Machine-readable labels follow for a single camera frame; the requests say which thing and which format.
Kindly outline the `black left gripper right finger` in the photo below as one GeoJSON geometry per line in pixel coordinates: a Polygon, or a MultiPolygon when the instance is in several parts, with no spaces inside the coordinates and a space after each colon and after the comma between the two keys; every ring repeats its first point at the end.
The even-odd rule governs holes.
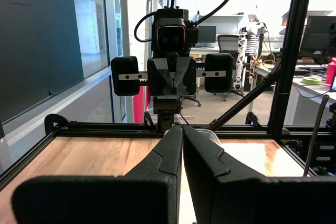
{"type": "Polygon", "coordinates": [[[267,177],[191,126],[183,137],[197,223],[335,223],[334,177],[267,177]]]}

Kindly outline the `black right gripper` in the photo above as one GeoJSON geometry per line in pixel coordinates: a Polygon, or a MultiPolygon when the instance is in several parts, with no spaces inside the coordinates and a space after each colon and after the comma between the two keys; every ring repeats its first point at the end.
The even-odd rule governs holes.
{"type": "Polygon", "coordinates": [[[196,79],[204,78],[208,93],[226,93],[232,87],[233,56],[228,53],[207,54],[198,63],[189,51],[155,54],[147,70],[139,71],[135,56],[116,57],[111,61],[116,95],[136,95],[147,86],[151,96],[194,95],[196,79]]]}

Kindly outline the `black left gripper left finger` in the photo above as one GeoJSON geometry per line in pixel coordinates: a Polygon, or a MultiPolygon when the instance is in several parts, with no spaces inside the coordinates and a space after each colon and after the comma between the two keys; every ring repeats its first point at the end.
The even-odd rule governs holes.
{"type": "Polygon", "coordinates": [[[38,176],[13,192],[18,223],[177,223],[182,129],[171,127],[124,176],[38,176]]]}

